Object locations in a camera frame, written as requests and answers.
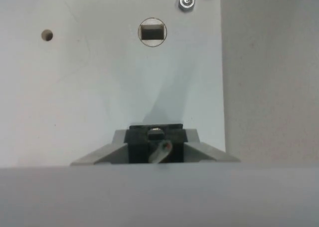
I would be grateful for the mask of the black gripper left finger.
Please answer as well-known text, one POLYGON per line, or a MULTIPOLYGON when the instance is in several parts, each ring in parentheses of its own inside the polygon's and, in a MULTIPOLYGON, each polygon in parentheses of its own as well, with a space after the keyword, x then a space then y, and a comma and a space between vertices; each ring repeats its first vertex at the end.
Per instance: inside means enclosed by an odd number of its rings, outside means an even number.
POLYGON ((134 130, 116 130, 110 143, 73 161, 72 166, 99 164, 147 164, 149 144, 145 134, 134 130))

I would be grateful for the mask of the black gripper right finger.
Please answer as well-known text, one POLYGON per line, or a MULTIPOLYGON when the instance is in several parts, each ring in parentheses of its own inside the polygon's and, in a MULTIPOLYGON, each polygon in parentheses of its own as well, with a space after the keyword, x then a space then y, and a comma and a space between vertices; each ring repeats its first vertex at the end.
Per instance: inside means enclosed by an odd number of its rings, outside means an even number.
POLYGON ((237 163, 240 160, 205 142, 200 141, 196 129, 177 129, 167 133, 172 148, 164 163, 237 163))

